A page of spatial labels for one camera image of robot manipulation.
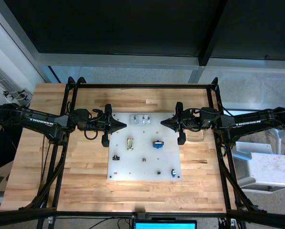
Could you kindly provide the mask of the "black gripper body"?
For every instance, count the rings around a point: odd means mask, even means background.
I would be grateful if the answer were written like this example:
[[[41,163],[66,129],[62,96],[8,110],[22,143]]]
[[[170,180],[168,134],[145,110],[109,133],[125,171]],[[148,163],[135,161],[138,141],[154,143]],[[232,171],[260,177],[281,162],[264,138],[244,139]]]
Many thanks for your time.
[[[177,143],[179,146],[182,146],[186,142],[186,133],[185,130],[190,132],[195,132],[195,108],[183,109],[183,103],[176,103],[176,123],[177,123],[177,132],[179,133]]]
[[[96,124],[94,125],[96,131],[102,131],[102,146],[109,147],[109,133],[111,131],[111,117],[112,117],[112,105],[106,104],[104,111],[97,114]]]

